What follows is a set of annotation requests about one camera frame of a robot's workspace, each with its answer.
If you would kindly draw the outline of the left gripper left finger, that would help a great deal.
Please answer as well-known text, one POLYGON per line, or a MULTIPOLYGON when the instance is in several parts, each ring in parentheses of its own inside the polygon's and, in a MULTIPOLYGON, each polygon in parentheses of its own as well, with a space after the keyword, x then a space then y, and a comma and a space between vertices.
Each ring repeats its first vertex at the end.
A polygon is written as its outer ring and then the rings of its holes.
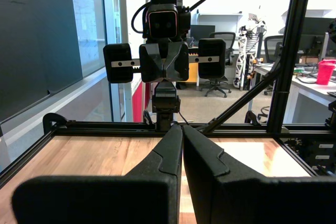
POLYGON ((39 176, 12 196, 18 223, 178 223, 183 132, 174 125, 124 176, 39 176))

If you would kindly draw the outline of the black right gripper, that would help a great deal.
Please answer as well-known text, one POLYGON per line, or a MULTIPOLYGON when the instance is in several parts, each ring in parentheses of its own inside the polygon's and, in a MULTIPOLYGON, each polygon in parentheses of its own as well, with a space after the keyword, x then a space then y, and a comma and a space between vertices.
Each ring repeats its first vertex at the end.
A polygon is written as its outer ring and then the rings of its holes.
POLYGON ((221 38, 201 39, 198 48, 185 42, 142 44, 139 58, 133 59, 130 45, 110 44, 103 48, 108 81, 128 83, 135 73, 143 82, 181 82, 189 79, 189 65, 198 65, 203 79, 222 78, 225 74, 226 43, 221 38))

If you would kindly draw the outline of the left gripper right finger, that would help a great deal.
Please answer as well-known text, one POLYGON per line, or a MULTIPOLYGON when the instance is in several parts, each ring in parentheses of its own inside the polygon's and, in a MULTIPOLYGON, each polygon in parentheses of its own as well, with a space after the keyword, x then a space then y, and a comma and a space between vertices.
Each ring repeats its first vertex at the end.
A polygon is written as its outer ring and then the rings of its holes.
POLYGON ((266 177, 196 129, 183 132, 198 223, 335 223, 334 177, 266 177))

